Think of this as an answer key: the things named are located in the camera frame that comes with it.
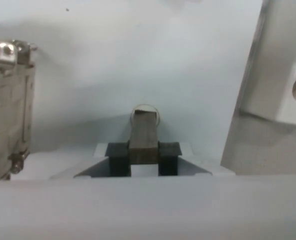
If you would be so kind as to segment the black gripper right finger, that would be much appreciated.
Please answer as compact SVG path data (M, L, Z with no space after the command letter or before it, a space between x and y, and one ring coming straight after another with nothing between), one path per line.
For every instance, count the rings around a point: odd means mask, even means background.
M202 167L186 142L159 142L159 176L195 176L211 172Z

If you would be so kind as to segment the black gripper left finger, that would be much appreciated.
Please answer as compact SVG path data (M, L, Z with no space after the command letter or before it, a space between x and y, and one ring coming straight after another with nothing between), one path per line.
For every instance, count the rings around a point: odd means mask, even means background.
M127 141L110 142L106 145L98 144L95 153L99 153L100 147L105 147L103 159L76 174L75 177L130 177L131 167L128 156L128 143L129 142Z

